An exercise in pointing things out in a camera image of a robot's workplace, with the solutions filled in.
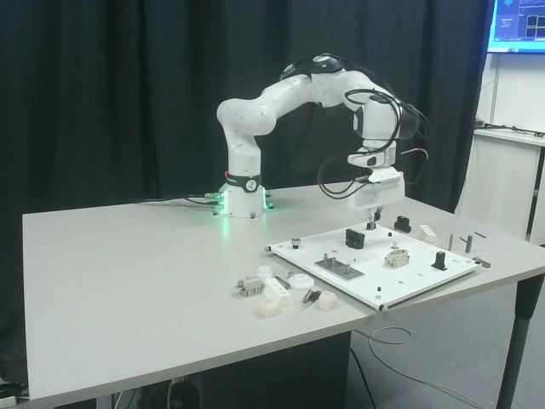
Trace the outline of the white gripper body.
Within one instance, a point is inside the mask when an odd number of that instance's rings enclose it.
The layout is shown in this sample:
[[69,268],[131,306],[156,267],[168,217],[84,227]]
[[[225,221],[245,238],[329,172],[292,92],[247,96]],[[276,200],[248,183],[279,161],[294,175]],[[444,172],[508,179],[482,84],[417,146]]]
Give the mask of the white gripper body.
[[348,198],[352,210],[363,211],[402,200],[405,196],[404,175],[376,183],[359,183]]

